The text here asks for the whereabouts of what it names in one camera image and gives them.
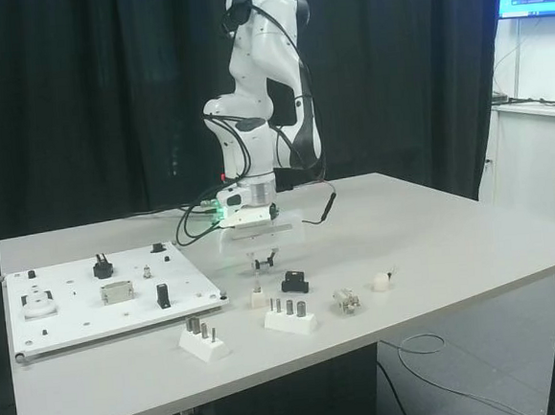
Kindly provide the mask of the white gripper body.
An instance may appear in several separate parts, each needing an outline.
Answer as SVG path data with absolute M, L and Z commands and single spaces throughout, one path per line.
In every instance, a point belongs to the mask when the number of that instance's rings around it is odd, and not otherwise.
M 279 215 L 266 223 L 222 230 L 219 247 L 222 255 L 255 253 L 300 243 L 304 236 L 300 215 Z

